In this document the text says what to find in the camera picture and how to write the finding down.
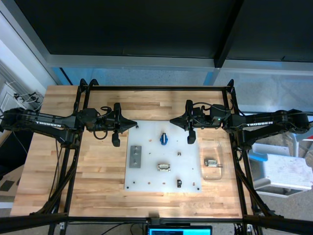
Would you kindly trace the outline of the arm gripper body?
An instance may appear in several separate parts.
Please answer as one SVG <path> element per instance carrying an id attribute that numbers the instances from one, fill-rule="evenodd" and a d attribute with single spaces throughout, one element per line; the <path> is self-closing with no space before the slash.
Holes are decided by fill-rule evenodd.
<path id="1" fill-rule="evenodd" d="M 105 133 L 104 137 L 97 137 L 98 140 L 104 140 L 109 131 L 113 131 L 112 134 L 112 144 L 114 147 L 120 146 L 119 131 L 120 131 L 120 119 L 121 119 L 121 106 L 120 103 L 115 103 L 113 110 L 104 106 L 101 109 L 107 112 L 97 119 L 97 131 L 102 131 Z"/>
<path id="2" fill-rule="evenodd" d="M 195 128 L 209 128 L 211 126 L 211 105 L 205 102 L 187 100 L 185 112 L 187 113 L 187 143 L 193 144 L 196 141 Z"/>

